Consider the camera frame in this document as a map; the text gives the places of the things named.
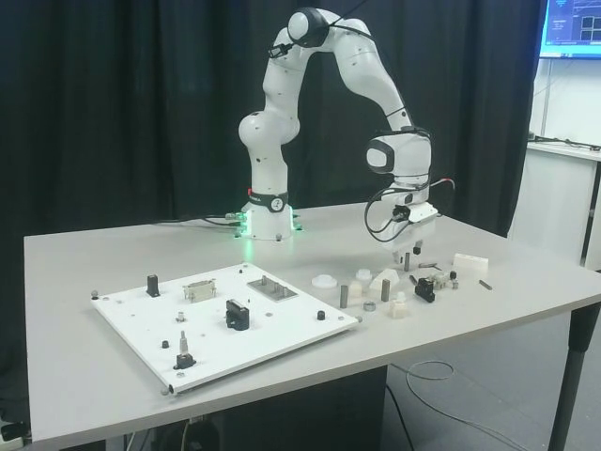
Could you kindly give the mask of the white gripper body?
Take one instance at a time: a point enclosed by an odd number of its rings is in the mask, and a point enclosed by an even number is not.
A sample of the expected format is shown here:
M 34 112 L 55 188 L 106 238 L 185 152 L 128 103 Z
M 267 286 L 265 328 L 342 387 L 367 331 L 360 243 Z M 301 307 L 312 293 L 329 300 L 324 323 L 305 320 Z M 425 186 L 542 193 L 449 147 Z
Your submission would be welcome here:
M 390 252 L 404 254 L 418 240 L 424 240 L 436 229 L 438 210 L 433 206 L 396 206 L 393 220 L 378 233 L 379 242 Z

